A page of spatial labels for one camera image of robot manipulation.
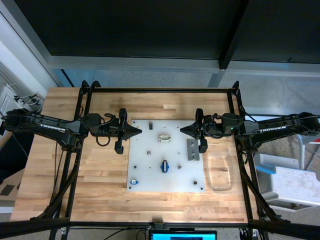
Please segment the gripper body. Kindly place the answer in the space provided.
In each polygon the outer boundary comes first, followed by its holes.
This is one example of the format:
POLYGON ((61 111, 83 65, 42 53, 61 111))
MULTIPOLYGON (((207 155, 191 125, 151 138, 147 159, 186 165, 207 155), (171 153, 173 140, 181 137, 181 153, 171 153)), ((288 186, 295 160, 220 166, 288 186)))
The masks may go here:
POLYGON ((196 109, 195 123, 197 124, 196 139, 200 141, 198 151, 199 153, 205 153, 208 149, 208 142, 205 137, 211 136, 209 134, 209 131, 211 130, 211 122, 205 118, 204 112, 201 108, 196 109))
POLYGON ((110 124, 109 135, 112 138, 117 138, 114 145, 114 150, 118 155, 124 153, 123 141, 126 141, 128 137, 128 113, 125 108, 119 110, 119 115, 110 124))

